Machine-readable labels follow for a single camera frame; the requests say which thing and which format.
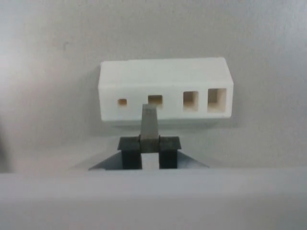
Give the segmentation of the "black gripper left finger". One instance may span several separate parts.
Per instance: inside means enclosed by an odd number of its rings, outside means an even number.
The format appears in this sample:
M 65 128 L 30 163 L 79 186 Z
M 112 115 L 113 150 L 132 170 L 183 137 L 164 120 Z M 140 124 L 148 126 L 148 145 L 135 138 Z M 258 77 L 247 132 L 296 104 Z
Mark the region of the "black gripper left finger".
M 142 168 L 139 136 L 121 137 L 118 152 L 89 168 L 92 170 L 139 170 Z

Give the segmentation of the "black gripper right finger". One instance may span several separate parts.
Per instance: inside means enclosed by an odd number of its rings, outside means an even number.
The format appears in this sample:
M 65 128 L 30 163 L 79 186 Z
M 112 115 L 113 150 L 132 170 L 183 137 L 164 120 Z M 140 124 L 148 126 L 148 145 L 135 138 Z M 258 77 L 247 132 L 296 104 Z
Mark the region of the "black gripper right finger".
M 160 169 L 207 169 L 208 165 L 183 153 L 178 136 L 159 137 Z

